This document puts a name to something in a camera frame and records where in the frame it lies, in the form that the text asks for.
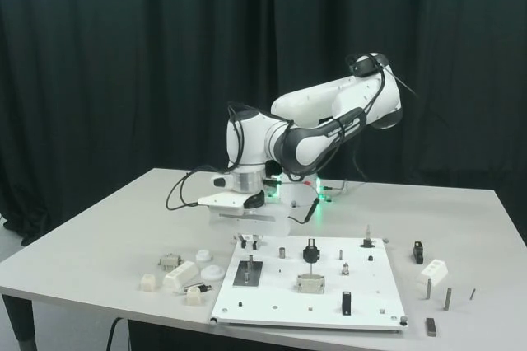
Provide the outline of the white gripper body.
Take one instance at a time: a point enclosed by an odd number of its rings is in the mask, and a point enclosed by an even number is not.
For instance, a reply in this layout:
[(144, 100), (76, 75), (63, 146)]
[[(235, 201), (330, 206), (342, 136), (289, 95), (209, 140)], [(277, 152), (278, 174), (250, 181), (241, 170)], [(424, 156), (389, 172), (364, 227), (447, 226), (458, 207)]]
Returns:
[(287, 236), (291, 230), (287, 206), (263, 206), (242, 214), (227, 210), (210, 210), (209, 225), (229, 234), (253, 236)]

